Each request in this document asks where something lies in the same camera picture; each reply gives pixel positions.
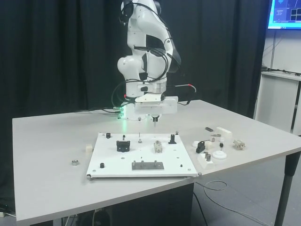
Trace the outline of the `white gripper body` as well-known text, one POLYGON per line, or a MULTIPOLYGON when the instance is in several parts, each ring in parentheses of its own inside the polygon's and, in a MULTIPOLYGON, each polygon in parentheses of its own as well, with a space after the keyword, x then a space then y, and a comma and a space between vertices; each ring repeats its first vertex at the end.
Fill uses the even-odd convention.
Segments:
POLYGON ((135 99, 134 112, 136 114, 173 114, 177 113, 178 97, 141 96, 135 99))

